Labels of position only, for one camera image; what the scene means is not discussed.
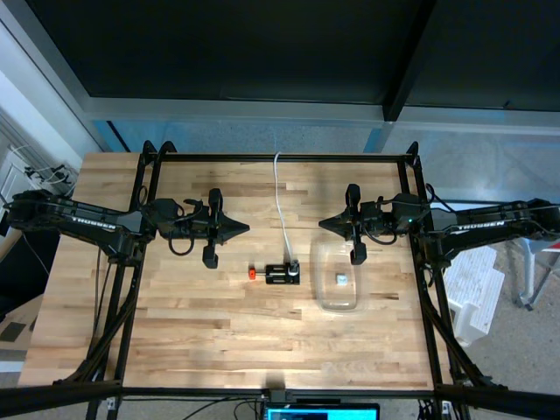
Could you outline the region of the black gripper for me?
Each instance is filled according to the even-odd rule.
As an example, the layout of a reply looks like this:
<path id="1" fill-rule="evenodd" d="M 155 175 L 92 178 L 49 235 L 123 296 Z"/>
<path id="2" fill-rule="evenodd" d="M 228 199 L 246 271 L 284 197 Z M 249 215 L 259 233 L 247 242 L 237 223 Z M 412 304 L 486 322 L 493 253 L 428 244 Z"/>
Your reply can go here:
<path id="1" fill-rule="evenodd" d="M 374 202 L 361 203 L 361 189 L 356 184 L 348 185 L 345 200 L 345 211 L 321 220 L 318 225 L 352 243 L 350 262 L 358 266 L 368 257 L 367 246 L 361 239 L 363 235 L 378 245 L 387 244 L 379 239 L 384 233 L 382 211 Z"/>
<path id="2" fill-rule="evenodd" d="M 202 250 L 202 262 L 208 269 L 218 267 L 218 256 L 215 246 L 218 243 L 218 230 L 220 226 L 225 229 L 220 233 L 220 241 L 227 242 L 238 235 L 249 231 L 249 225 L 233 220 L 221 212 L 223 197 L 219 188 L 209 191 L 208 204 L 205 206 L 199 201 L 193 209 L 190 222 L 190 239 L 194 244 L 197 240 L 206 241 Z"/>

